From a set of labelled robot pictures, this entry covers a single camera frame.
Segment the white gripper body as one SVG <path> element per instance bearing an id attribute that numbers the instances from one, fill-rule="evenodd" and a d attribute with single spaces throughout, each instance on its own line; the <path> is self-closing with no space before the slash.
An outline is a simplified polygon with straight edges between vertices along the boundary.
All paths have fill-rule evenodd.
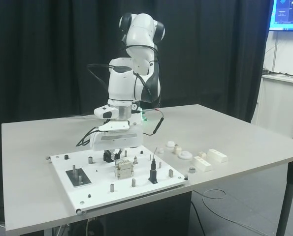
<path id="1" fill-rule="evenodd" d="M 93 151 L 138 147 L 142 143 L 143 134 L 140 131 L 95 132 L 90 135 L 90 148 Z"/>

